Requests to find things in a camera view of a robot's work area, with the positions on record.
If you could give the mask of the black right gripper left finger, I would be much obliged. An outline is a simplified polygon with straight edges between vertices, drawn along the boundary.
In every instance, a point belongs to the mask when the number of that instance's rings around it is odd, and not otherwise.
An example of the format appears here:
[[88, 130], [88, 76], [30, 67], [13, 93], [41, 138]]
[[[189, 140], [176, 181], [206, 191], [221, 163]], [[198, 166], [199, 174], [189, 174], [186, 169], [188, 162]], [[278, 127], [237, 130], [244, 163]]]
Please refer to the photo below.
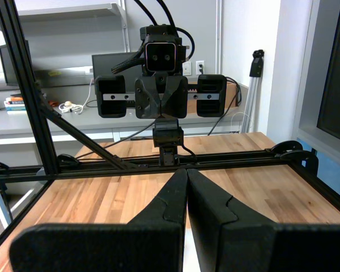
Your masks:
[[126, 224], [39, 224], [13, 239], [13, 271], [182, 271], [187, 171]]

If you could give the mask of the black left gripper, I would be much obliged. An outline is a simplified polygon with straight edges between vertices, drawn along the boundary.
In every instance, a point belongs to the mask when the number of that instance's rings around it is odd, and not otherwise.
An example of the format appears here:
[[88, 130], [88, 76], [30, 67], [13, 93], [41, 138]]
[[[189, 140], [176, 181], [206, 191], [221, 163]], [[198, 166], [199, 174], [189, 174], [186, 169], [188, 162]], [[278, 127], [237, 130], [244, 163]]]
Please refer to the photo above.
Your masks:
[[200, 117], [220, 117], [224, 113], [227, 79], [223, 75], [200, 75], [196, 84], [190, 84], [180, 74], [157, 72], [136, 78], [133, 86], [133, 92], [126, 91], [123, 75], [97, 77], [95, 92], [99, 115], [124, 117], [131, 101], [138, 119], [156, 119], [160, 115], [185, 118], [188, 100], [195, 101]]

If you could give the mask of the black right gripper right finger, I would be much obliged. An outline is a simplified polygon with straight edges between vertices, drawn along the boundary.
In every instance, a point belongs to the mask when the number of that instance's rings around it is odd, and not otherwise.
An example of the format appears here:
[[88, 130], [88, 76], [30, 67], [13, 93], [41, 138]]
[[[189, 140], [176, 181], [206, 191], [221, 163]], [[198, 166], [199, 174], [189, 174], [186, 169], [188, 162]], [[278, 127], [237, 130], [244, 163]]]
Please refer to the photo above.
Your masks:
[[188, 182], [202, 271], [340, 271], [340, 224], [276, 223], [198, 170]]

